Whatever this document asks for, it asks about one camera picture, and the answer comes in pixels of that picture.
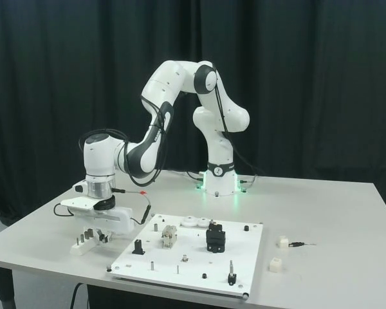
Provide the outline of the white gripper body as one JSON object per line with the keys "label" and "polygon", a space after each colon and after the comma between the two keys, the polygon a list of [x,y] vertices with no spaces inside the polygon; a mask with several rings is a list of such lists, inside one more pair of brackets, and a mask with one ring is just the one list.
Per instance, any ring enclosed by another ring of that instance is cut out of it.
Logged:
{"label": "white gripper body", "polygon": [[134,230],[131,219],[133,210],[127,207],[113,207],[107,211],[69,208],[75,219],[85,228],[99,229],[103,233],[130,234]]}

